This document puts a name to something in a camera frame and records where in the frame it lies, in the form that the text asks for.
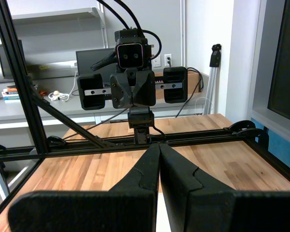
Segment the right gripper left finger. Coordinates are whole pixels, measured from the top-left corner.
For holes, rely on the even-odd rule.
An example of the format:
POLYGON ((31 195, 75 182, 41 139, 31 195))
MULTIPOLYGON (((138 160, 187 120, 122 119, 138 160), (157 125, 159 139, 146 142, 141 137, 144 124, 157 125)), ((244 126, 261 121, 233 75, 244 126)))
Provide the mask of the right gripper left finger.
POLYGON ((9 208, 13 232, 154 232, 159 145, 108 191, 34 191, 9 208))

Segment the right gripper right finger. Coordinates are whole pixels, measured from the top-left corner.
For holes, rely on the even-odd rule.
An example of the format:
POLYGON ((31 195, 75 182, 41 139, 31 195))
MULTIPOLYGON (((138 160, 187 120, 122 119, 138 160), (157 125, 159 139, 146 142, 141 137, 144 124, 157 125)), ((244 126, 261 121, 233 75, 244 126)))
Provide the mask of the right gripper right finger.
POLYGON ((160 151, 173 232, 290 232, 290 191, 234 190, 170 146, 160 151))

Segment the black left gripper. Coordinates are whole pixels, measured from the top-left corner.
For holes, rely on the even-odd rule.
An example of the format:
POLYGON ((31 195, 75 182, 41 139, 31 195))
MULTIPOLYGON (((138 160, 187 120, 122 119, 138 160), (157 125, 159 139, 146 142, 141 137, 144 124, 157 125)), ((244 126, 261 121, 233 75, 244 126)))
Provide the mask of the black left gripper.
POLYGON ((77 79, 78 91, 84 110, 98 110, 111 100, 115 109, 151 107, 156 104, 156 91, 162 90, 166 103, 182 103, 188 99, 188 71, 185 67, 164 68, 156 77, 151 70, 127 69, 110 76, 109 85, 103 84, 98 74, 77 79))

